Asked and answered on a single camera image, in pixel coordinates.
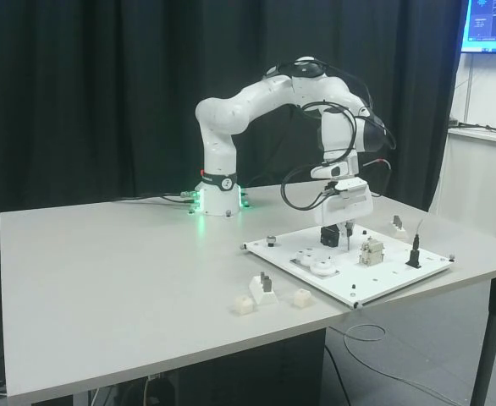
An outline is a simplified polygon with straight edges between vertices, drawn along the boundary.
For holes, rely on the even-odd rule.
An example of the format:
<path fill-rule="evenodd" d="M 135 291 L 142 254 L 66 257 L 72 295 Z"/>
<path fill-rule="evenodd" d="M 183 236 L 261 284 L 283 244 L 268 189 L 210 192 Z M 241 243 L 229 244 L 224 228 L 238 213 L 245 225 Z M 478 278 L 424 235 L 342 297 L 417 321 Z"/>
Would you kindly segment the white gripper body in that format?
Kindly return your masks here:
<path fill-rule="evenodd" d="M 314 210 L 317 225 L 333 225 L 355 221 L 373 211 L 372 194 L 369 189 L 357 190 L 349 195 L 332 195 Z"/>

